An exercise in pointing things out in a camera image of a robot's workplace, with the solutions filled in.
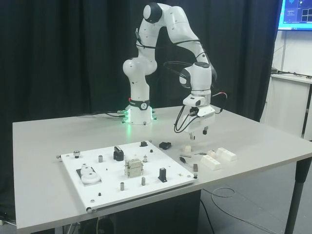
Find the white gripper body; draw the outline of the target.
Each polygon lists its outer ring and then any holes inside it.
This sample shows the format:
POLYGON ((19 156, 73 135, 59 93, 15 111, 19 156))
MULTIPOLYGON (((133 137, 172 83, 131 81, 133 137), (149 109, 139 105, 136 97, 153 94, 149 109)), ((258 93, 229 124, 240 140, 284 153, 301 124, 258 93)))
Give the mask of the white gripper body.
POLYGON ((186 118, 184 132, 191 133, 196 132, 197 130, 203 131, 204 127, 209 128, 215 121, 215 114, 206 115, 203 117, 191 116, 186 118))

